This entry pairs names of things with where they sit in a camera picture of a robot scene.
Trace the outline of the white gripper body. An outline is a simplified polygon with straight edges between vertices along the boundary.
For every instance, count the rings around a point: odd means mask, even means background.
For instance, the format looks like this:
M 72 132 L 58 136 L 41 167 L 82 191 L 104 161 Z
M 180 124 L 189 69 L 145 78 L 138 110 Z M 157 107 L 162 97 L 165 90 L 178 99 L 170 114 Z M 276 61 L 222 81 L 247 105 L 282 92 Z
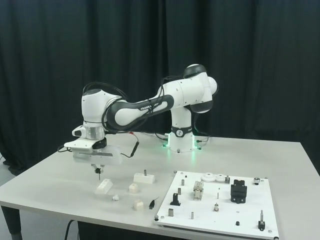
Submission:
M 89 165 L 120 165 L 123 161 L 118 146 L 107 145 L 104 148 L 91 150 L 73 150 L 73 160 Z

